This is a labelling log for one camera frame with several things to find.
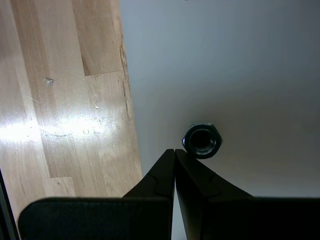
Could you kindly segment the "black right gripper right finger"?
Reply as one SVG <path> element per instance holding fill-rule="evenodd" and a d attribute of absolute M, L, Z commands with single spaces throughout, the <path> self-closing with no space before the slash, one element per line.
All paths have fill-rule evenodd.
<path fill-rule="evenodd" d="M 175 184 L 189 240 L 317 240 L 318 198 L 255 197 L 182 149 Z"/>

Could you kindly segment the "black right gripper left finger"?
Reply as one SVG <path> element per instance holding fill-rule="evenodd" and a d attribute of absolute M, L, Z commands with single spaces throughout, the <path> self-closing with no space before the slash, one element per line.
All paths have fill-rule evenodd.
<path fill-rule="evenodd" d="M 175 191 L 175 151 L 167 149 L 121 198 L 50 197 L 18 218 L 23 240 L 169 240 Z"/>

